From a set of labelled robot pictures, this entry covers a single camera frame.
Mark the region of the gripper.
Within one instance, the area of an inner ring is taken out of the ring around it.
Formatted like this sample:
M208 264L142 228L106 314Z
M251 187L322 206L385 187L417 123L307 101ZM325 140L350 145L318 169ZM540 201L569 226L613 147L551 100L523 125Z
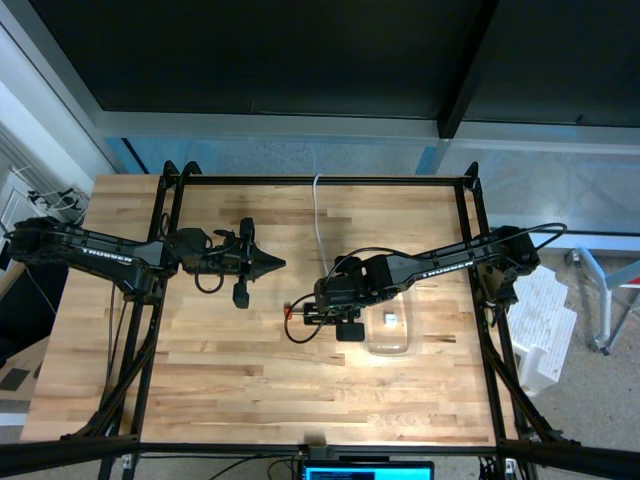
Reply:
M240 222L239 236L234 246L224 254L222 268L225 275L236 276L233 286L232 299L239 309L249 307L250 295L248 283L256 281L269 273L286 266L286 261L263 252L254 245L255 226L251 218L244 218Z
M365 328L356 319L360 315L358 291L347 276L321 278L314 286L315 305L322 324L328 320L335 324L339 342L363 342Z

